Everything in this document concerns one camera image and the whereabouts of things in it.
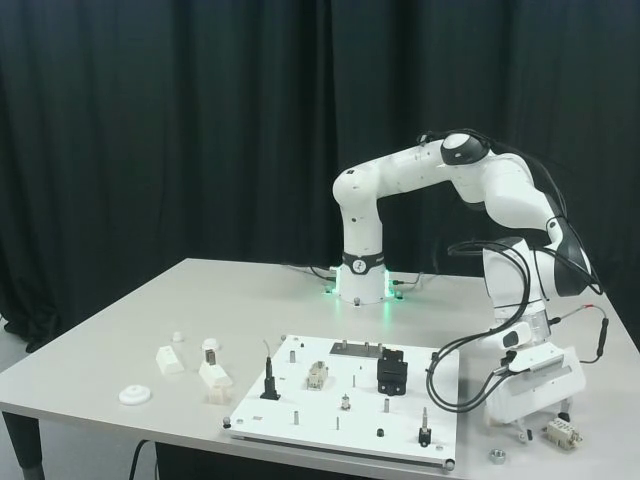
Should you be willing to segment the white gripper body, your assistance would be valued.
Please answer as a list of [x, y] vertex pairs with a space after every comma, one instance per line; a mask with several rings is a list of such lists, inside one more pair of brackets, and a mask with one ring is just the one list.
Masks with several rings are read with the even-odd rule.
[[507, 372], [509, 377], [486, 400], [489, 417], [502, 424], [524, 419], [586, 386], [575, 349], [517, 350]]

